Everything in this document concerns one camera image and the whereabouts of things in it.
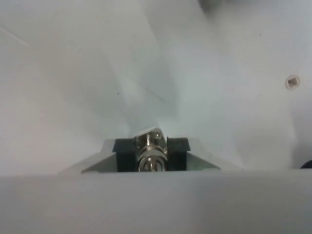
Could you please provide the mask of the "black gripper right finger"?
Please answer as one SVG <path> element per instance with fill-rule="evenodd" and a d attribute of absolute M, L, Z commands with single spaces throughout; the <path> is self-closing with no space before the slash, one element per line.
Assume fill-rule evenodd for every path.
<path fill-rule="evenodd" d="M 220 167 L 192 153 L 187 137 L 167 138 L 168 171 L 220 170 Z"/>

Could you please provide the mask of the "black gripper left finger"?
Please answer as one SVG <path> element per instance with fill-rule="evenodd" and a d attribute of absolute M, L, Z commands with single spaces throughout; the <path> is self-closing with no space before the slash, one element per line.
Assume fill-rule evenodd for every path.
<path fill-rule="evenodd" d="M 104 142 L 101 158 L 82 173 L 137 172 L 136 145 L 133 138 L 110 139 Z"/>

